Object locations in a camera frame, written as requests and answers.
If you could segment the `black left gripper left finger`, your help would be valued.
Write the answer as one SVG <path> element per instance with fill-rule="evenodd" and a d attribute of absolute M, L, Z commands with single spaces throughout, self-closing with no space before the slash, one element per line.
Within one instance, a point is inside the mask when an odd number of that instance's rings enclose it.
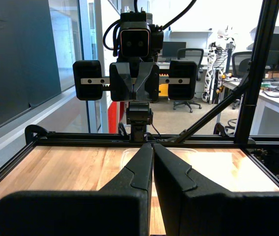
<path fill-rule="evenodd" d="M 98 191 L 18 191 L 0 199 L 0 236 L 147 236 L 153 147 Z"/>

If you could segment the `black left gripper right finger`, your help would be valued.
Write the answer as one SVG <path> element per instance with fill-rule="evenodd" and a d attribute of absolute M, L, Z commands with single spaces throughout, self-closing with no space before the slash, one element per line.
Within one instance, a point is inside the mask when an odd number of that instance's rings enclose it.
<path fill-rule="evenodd" d="M 160 144 L 154 179 L 168 236 L 279 236 L 279 192 L 232 192 Z"/>

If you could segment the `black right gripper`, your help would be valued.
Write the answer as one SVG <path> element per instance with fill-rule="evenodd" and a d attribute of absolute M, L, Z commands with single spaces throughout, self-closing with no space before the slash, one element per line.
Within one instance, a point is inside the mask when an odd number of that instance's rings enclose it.
<path fill-rule="evenodd" d="M 171 100 L 191 100 L 194 97 L 197 64 L 175 60 L 168 69 L 155 62 L 111 63 L 109 76 L 102 76 L 97 60 L 80 60 L 73 64 L 76 96 L 80 100 L 99 100 L 109 91 L 113 101 L 157 101 L 159 86 L 168 85 Z"/>

